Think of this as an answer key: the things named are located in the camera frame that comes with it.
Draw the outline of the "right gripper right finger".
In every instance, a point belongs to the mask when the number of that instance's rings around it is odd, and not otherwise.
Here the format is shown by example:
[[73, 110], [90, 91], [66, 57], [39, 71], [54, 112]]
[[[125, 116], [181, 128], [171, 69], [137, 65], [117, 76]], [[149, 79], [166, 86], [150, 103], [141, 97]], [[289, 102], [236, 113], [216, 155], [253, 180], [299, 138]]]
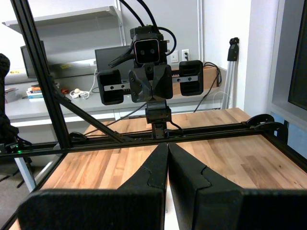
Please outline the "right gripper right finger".
[[304, 230], [306, 190], [245, 189], [177, 144], [169, 144], [169, 181], [182, 230]]

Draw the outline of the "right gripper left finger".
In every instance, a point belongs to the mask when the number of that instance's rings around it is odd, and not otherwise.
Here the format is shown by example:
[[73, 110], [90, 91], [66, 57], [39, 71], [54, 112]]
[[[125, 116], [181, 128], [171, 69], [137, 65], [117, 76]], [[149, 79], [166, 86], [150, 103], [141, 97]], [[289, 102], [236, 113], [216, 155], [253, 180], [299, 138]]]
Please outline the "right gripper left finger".
[[159, 144], [118, 189], [48, 189], [18, 207], [23, 230], [162, 230], [167, 144]]

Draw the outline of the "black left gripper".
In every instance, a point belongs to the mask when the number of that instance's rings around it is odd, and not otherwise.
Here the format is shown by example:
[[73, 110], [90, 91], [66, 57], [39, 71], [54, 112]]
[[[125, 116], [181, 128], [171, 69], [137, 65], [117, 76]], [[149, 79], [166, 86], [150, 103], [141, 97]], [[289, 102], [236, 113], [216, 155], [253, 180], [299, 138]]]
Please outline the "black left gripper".
[[102, 104], [122, 103], [126, 90], [134, 103], [171, 99], [175, 83], [180, 85], [183, 96], [200, 95], [203, 93], [203, 63], [199, 60], [180, 62], [178, 77], [172, 76], [169, 65], [146, 64], [130, 70], [128, 80], [127, 83], [122, 82], [118, 69], [100, 71], [97, 81]]

